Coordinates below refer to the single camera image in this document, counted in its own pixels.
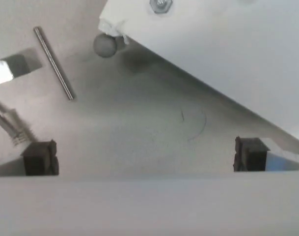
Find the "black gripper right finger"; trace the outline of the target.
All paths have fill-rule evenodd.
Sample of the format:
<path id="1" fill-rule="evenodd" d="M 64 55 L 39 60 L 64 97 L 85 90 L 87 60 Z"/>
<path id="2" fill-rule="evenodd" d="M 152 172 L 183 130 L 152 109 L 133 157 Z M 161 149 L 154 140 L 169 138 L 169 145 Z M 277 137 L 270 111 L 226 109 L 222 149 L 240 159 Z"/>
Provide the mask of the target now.
<path id="1" fill-rule="evenodd" d="M 272 139 L 236 137 L 234 172 L 298 170 L 299 154 L 282 149 Z"/>

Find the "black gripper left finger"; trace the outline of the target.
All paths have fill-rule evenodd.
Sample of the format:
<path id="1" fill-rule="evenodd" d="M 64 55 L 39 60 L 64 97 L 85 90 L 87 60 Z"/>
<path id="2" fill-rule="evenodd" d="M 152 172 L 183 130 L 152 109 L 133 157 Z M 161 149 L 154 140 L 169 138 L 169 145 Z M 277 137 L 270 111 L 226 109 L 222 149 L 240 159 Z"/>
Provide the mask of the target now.
<path id="1" fill-rule="evenodd" d="M 57 143 L 32 142 L 13 160 L 0 163 L 0 176 L 57 176 Z"/>

